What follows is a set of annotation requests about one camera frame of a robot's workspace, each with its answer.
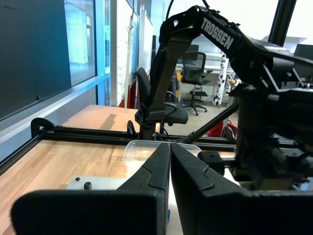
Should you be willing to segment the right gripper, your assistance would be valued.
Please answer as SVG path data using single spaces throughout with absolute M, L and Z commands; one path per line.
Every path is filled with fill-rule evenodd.
M 300 190 L 313 175 L 313 91 L 278 94 L 240 84 L 230 173 L 249 190 Z

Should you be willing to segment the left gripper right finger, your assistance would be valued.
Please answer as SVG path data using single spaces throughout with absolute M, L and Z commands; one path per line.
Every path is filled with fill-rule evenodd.
M 171 178 L 185 235 L 310 235 L 313 194 L 249 191 L 176 143 Z

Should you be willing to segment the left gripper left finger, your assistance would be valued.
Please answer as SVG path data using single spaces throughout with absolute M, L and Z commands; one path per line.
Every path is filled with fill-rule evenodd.
M 116 190 L 37 190 L 17 199 L 18 235 L 164 235 L 171 151 L 161 144 Z

